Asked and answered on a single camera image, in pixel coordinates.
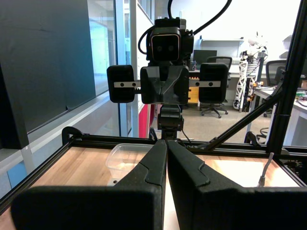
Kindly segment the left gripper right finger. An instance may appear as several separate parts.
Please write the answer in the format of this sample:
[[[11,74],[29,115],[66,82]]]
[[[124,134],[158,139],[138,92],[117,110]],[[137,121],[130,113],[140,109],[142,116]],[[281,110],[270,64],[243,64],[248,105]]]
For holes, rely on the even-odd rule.
[[[303,187],[242,187],[175,141],[168,178],[182,230],[304,230]]]

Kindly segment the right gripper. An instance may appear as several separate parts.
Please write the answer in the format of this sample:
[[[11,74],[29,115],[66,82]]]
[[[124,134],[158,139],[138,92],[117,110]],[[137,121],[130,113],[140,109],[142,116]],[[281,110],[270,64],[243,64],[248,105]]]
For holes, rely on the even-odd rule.
[[[203,63],[196,79],[190,79],[187,66],[169,66],[166,76],[161,67],[142,67],[140,79],[134,79],[131,65],[107,68],[110,100],[131,103],[140,94],[143,104],[186,104],[190,87],[199,89],[201,103],[221,103],[225,99],[228,66],[224,63]]]

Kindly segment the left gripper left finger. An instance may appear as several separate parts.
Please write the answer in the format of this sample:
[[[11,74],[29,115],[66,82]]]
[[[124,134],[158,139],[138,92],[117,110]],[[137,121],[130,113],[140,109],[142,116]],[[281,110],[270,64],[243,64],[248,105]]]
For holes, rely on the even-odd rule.
[[[157,141],[115,186],[37,186],[12,202],[18,230],[161,230],[167,145]]]

